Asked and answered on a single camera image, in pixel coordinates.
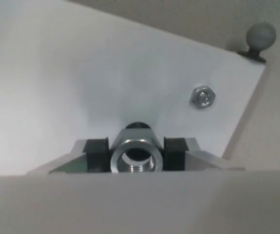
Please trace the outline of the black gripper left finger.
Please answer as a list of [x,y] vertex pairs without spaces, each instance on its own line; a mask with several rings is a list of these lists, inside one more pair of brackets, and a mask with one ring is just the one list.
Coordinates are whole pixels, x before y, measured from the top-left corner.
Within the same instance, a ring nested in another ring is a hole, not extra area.
[[79,139],[72,150],[27,172],[28,175],[106,173],[109,171],[109,140]]

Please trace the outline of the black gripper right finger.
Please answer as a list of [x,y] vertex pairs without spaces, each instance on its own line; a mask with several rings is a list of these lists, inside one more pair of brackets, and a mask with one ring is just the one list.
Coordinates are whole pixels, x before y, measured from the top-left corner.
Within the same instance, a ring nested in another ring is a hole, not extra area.
[[195,138],[164,138],[164,171],[244,170],[200,148]]

